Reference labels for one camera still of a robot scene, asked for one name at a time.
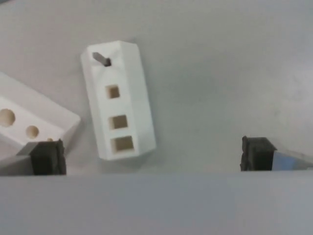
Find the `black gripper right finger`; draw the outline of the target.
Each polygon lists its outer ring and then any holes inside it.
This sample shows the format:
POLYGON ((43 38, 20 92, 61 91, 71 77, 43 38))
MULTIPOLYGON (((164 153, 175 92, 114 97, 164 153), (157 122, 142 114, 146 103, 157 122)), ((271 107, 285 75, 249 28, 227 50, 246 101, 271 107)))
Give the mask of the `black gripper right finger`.
POLYGON ((299 152, 278 149, 265 137, 242 138, 241 171, 312 170, 313 158, 299 152))

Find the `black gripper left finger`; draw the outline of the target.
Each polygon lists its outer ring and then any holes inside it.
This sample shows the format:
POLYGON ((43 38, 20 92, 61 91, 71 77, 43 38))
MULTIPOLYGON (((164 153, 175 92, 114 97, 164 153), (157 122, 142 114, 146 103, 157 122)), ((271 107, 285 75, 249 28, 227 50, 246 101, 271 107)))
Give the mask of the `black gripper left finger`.
POLYGON ((66 175, 62 140, 27 143, 16 155, 0 161, 1 176, 66 175))

